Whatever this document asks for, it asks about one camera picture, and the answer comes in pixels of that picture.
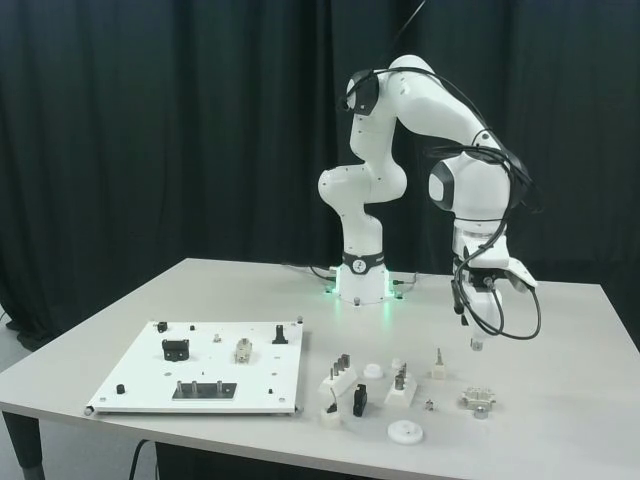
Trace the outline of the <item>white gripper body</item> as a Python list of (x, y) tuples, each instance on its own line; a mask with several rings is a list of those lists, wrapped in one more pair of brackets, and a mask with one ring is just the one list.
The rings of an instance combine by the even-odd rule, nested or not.
[(471, 344), (483, 344), (496, 337), (495, 331), (503, 324), (502, 295), (498, 290), (464, 288), (470, 308), (464, 309), (471, 328)]

